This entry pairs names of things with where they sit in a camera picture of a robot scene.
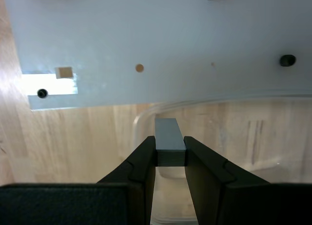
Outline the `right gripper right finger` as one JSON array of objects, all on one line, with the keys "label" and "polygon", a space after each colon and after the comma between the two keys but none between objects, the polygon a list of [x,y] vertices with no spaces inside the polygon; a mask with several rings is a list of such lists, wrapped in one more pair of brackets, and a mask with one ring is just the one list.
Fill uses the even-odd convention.
[{"label": "right gripper right finger", "polygon": [[200,225],[310,225],[311,184],[270,183],[191,136],[185,174]]}]

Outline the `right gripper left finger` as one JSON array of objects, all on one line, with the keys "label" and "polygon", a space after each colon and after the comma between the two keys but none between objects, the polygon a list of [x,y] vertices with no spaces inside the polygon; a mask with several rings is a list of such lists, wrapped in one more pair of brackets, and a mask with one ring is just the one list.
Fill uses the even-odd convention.
[{"label": "right gripper left finger", "polygon": [[156,141],[147,137],[93,184],[10,184],[0,188],[3,225],[147,225],[156,175]]}]

